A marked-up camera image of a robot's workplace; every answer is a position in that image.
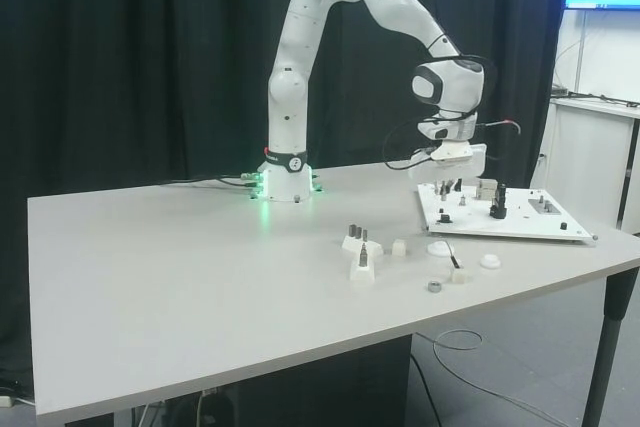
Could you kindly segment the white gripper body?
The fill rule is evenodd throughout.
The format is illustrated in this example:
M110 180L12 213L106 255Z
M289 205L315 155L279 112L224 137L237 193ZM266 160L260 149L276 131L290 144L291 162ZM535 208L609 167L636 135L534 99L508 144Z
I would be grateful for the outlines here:
M479 177L485 170L486 145L443 142L420 149L410 158L409 177L413 181L456 181Z

